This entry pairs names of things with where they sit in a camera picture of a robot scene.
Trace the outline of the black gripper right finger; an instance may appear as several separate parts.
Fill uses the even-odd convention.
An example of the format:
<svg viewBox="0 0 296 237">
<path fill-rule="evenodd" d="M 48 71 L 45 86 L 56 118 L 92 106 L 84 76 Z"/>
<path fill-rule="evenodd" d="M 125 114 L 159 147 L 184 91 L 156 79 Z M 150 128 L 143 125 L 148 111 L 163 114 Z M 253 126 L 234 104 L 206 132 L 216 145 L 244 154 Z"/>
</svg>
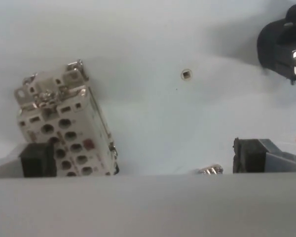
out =
<svg viewBox="0 0 296 237">
<path fill-rule="evenodd" d="M 233 173 L 296 172 L 296 155 L 280 150 L 269 139 L 235 138 L 233 149 Z"/>
</svg>

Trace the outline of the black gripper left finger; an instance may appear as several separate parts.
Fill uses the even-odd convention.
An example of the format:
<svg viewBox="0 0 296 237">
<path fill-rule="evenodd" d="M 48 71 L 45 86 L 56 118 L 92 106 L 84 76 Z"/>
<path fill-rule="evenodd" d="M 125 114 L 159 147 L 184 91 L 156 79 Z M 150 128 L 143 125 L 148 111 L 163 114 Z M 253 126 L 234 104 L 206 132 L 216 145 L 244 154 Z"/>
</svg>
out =
<svg viewBox="0 0 296 237">
<path fill-rule="evenodd" d="M 0 158 L 0 178 L 49 178 L 57 176 L 54 146 L 27 143 Z"/>
</svg>

